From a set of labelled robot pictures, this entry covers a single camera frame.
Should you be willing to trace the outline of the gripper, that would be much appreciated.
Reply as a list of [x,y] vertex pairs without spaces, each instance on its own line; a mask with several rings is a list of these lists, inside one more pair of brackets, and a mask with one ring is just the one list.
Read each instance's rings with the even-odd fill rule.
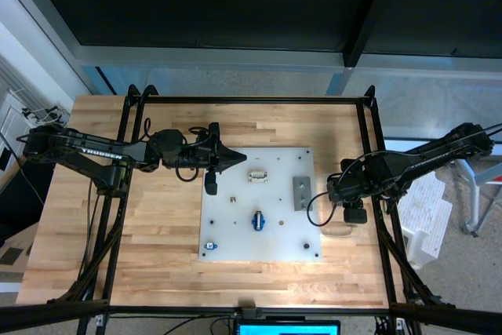
[[344,208],[346,224],[366,224],[367,212],[363,207],[363,193],[359,181],[349,173],[333,173],[327,177],[327,192],[331,203]]
[[212,122],[208,127],[192,126],[188,131],[196,136],[195,142],[185,143],[180,152],[180,168],[194,170],[191,178],[180,176],[185,183],[194,181],[200,169],[206,171],[204,188],[206,194],[217,194],[216,173],[230,169],[246,161],[246,155],[231,150],[220,142],[220,126]]

